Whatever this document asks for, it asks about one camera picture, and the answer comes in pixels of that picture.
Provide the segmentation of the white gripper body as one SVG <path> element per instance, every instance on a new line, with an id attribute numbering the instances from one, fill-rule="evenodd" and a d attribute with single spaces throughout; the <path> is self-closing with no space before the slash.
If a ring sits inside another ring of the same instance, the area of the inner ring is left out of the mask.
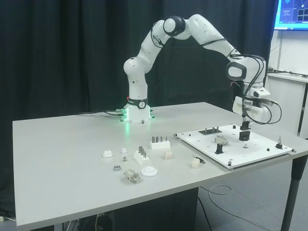
<path id="1" fill-rule="evenodd" d="M 242 98 L 236 96 L 233 102 L 232 111 L 240 115 L 245 120 L 250 120 L 251 117 L 253 120 L 259 122 L 267 122 L 270 119 L 270 112 L 264 104 L 259 104 L 252 100 L 244 100 L 244 113 L 242 108 L 243 102 Z"/>

